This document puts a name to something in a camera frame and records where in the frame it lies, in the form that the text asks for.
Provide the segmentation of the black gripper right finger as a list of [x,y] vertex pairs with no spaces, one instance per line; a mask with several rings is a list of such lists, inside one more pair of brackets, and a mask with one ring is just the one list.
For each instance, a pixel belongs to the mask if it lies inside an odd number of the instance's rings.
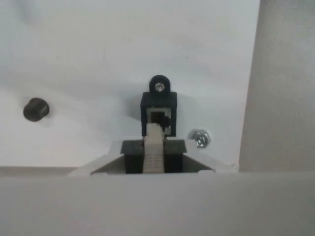
[[186,156],[187,148],[184,140],[164,141],[165,173],[198,173],[214,171],[210,167]]

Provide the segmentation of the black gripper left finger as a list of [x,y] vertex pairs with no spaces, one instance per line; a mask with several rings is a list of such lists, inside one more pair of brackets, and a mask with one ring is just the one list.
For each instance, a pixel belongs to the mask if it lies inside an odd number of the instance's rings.
[[143,154],[141,140],[113,141],[107,154],[73,170],[68,176],[140,174],[142,173]]

